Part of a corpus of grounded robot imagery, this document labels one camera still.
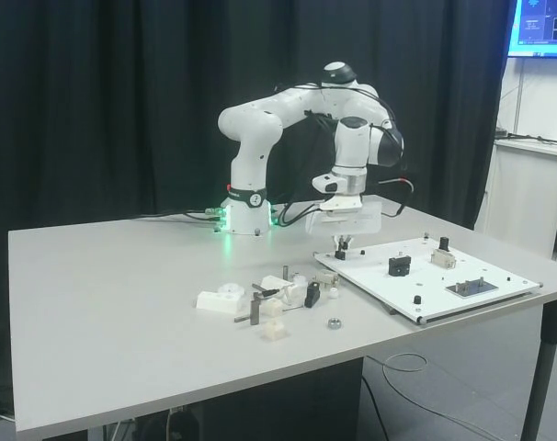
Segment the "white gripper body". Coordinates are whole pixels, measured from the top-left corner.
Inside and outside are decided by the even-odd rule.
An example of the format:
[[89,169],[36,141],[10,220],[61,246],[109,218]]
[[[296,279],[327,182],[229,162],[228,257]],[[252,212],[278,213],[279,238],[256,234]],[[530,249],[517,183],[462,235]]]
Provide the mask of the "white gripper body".
[[360,210],[316,211],[305,222],[310,235],[360,235],[381,230],[381,203],[367,202]]

